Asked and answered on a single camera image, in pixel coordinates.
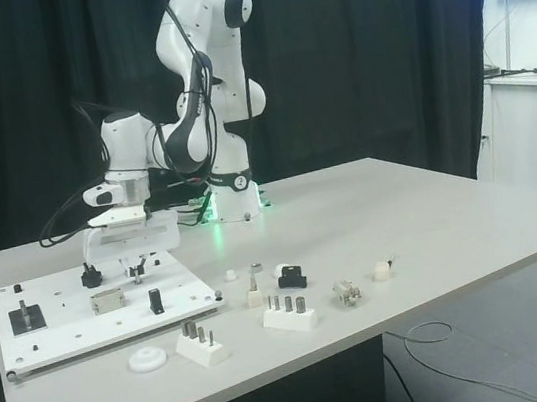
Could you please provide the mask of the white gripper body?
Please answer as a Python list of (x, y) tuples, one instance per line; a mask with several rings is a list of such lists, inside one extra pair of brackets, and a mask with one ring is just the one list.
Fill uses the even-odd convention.
[(145, 220), (87, 229), (84, 261), (94, 262), (167, 251), (180, 244), (178, 214), (158, 211)]

